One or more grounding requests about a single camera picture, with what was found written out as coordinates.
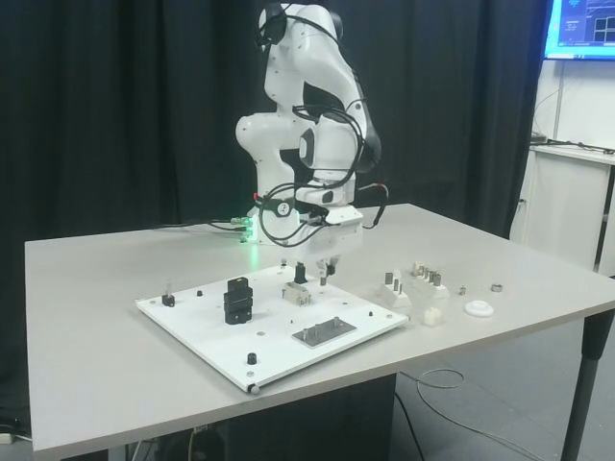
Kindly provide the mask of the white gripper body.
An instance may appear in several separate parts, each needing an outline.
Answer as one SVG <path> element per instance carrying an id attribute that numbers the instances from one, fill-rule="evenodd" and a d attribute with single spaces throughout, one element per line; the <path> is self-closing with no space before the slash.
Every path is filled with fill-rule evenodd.
<path id="1" fill-rule="evenodd" d="M 362 225 L 360 222 L 325 227 L 300 246 L 300 260 L 316 262 L 340 257 L 356 250 L 361 243 Z"/>

